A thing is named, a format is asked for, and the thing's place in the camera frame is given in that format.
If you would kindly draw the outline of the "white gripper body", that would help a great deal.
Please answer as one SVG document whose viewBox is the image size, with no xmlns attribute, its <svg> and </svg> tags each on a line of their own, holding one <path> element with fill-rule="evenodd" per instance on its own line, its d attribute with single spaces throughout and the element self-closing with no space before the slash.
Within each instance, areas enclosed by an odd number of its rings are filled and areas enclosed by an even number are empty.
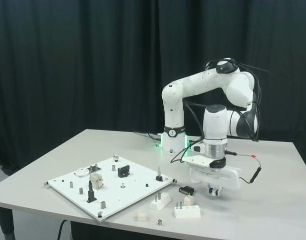
<svg viewBox="0 0 306 240">
<path fill-rule="evenodd" d="M 209 184 L 211 187 L 239 189 L 241 186 L 239 168 L 225 166 L 217 170 L 210 167 L 190 167 L 190 178 Z"/>
</svg>

